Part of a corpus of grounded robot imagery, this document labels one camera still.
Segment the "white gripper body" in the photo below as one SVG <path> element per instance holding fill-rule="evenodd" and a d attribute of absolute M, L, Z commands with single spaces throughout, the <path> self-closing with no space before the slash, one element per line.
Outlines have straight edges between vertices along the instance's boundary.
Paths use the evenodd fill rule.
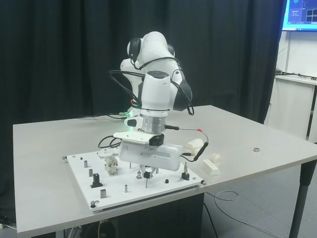
<path fill-rule="evenodd" d="M 118 158 L 121 161 L 177 171 L 180 168 L 180 156 L 183 147 L 175 144 L 163 144 L 156 150 L 132 145 L 121 145 Z"/>

